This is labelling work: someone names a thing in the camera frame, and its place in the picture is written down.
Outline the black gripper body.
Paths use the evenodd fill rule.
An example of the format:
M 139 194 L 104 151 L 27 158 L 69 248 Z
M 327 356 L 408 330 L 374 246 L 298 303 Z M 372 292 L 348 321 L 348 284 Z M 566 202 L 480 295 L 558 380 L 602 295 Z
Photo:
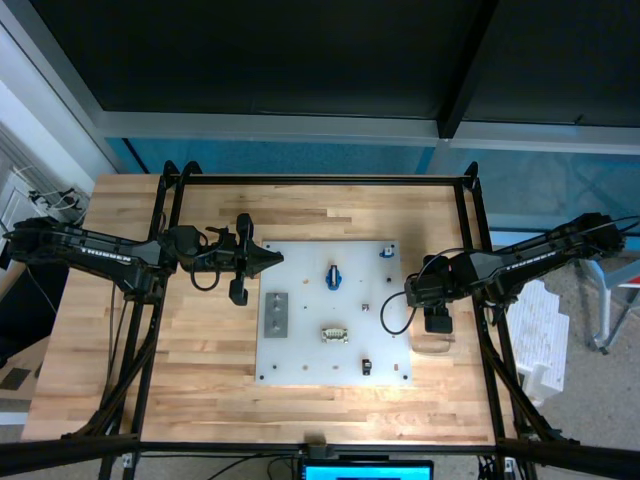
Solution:
M 425 314 L 447 314 L 452 285 L 449 273 L 411 274 L 404 283 L 407 305 L 423 309 Z
M 236 306 L 246 306 L 248 290 L 244 282 L 246 278 L 256 275 L 253 221 L 248 213 L 242 213 L 237 217 L 235 234 L 228 229 L 217 229 L 216 232 L 219 241 L 205 256 L 205 265 L 217 274 L 233 273 L 235 277 L 229 284 L 229 298 Z

